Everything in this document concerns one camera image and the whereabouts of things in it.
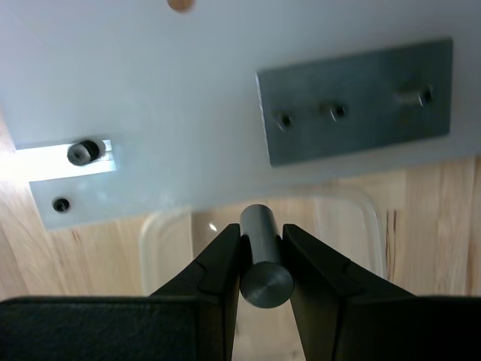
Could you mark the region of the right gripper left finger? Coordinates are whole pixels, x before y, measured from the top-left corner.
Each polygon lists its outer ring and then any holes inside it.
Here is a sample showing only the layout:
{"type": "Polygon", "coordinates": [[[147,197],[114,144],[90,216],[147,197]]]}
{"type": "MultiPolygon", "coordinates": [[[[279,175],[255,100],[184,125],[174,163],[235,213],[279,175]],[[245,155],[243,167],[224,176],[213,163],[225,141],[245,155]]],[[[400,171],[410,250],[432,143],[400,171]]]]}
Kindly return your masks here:
{"type": "Polygon", "coordinates": [[[230,360],[237,316],[241,231],[229,224],[169,282],[162,302],[160,360],[230,360]]]}

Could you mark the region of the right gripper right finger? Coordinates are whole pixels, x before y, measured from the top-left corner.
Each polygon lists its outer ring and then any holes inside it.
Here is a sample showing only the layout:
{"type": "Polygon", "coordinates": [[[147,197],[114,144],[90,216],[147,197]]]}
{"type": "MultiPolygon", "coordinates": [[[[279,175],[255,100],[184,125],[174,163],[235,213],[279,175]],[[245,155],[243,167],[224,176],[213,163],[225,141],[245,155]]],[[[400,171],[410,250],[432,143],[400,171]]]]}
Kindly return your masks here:
{"type": "Polygon", "coordinates": [[[307,360],[336,359],[350,299],[412,296],[294,224],[283,226],[281,255],[294,279],[290,302],[307,360]]]}

